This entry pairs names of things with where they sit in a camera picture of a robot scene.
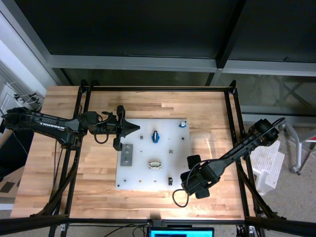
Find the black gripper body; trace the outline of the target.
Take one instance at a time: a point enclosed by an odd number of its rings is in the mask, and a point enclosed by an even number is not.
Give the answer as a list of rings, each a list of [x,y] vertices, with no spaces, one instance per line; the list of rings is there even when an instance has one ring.
[[[109,134],[115,134],[116,137],[113,140],[113,147],[116,151],[122,150],[122,143],[120,142],[123,136],[123,122],[125,120],[125,109],[123,105],[117,107],[117,115],[111,114],[108,121]]]
[[[186,193],[188,196],[195,194],[196,198],[208,198],[208,182],[201,174],[202,160],[200,155],[187,157],[189,173],[186,178]]]

